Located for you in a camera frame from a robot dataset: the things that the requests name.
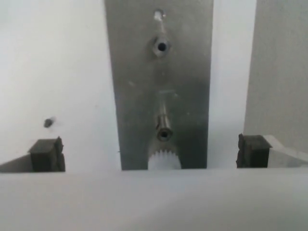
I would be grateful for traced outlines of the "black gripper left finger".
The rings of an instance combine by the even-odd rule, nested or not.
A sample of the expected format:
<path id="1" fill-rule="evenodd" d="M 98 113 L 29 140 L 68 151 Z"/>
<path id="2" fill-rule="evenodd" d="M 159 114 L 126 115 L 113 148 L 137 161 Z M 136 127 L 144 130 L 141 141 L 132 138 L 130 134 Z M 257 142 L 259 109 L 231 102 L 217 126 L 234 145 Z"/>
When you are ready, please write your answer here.
<path id="1" fill-rule="evenodd" d="M 1 172 L 65 172 L 63 142 L 55 139 L 39 139 L 27 154 L 2 163 Z"/>

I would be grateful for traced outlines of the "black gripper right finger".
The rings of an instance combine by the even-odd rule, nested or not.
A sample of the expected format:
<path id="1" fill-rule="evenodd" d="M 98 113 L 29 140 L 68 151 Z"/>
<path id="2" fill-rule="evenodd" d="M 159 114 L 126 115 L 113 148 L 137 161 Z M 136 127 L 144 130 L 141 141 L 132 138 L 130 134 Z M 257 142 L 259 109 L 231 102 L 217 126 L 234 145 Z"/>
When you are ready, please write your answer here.
<path id="1" fill-rule="evenodd" d="M 288 148 L 272 135 L 239 134 L 237 168 L 307 167 L 308 154 Z"/>

